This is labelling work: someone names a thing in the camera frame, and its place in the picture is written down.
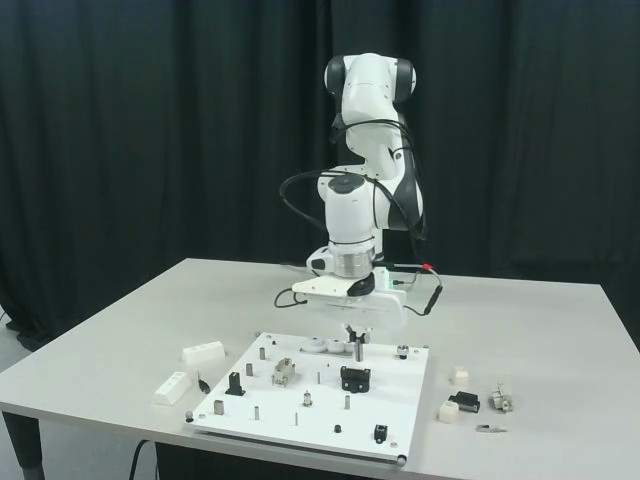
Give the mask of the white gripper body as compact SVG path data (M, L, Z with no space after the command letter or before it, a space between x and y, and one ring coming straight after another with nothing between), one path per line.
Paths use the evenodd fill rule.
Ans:
M351 326L405 326L406 294L375 290L358 297L310 295L308 308L316 317Z

